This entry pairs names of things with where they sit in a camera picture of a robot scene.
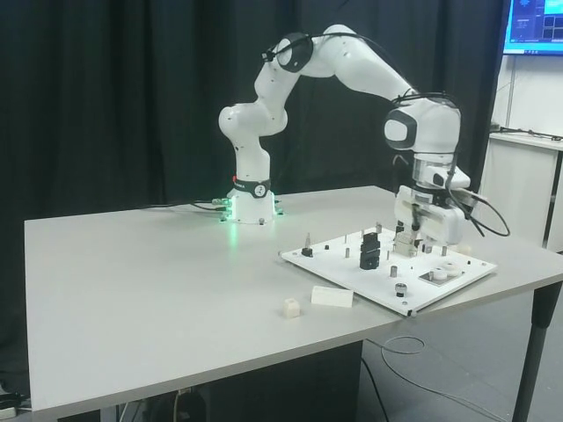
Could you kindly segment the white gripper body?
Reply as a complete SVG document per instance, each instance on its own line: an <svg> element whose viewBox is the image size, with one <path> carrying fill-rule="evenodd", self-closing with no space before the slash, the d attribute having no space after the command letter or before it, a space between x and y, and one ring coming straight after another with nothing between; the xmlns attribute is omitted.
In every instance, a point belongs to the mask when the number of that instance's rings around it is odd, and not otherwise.
<svg viewBox="0 0 563 422"><path fill-rule="evenodd" d="M398 222L439 244L459 244L463 236L464 213L456 206L438 203L438 191L423 192L401 186L395 197Z"/></svg>

